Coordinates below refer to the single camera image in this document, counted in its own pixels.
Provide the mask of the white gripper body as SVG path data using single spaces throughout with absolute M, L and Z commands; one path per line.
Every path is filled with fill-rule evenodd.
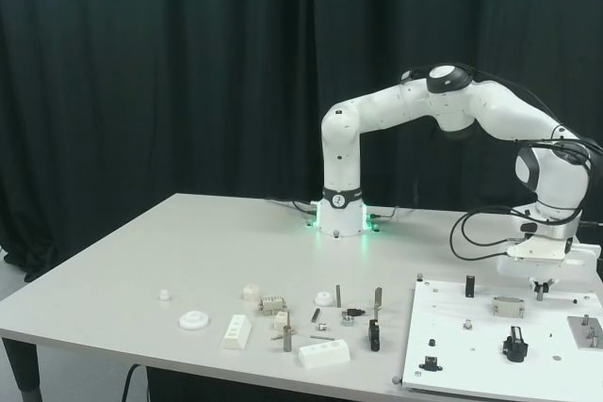
M 498 273 L 538 282 L 590 282 L 596 277 L 600 252 L 598 245 L 572 244 L 565 252 L 565 243 L 520 243 L 498 258 Z

